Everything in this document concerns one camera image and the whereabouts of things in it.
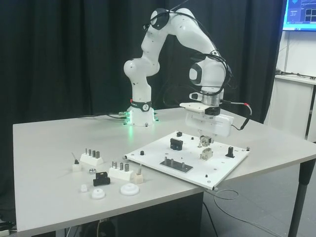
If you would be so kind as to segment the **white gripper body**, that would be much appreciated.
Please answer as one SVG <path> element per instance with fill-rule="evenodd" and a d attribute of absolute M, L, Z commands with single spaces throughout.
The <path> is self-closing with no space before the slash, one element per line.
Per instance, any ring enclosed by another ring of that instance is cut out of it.
<path fill-rule="evenodd" d="M 195 130 L 201 129 L 204 136 L 209 136 L 212 133 L 214 136 L 228 137 L 234 118 L 223 114 L 211 116 L 187 111 L 185 121 L 187 126 Z"/>

